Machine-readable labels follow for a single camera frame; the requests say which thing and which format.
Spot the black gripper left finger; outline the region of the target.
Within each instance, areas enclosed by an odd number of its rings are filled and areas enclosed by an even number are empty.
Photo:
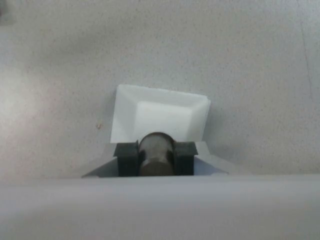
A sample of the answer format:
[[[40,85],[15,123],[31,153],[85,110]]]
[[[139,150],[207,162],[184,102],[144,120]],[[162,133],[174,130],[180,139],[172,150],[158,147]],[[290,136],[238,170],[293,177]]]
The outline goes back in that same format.
[[[137,177],[139,173],[139,144],[116,143],[103,153],[98,161],[84,168],[82,178]]]

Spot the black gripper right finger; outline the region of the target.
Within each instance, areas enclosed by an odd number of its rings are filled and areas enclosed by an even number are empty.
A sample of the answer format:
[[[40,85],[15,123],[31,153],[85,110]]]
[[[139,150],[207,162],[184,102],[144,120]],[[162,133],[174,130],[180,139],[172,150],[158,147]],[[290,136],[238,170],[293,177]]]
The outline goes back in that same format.
[[[204,141],[174,143],[174,171],[177,176],[229,174],[226,166],[219,166],[221,163],[209,152]]]

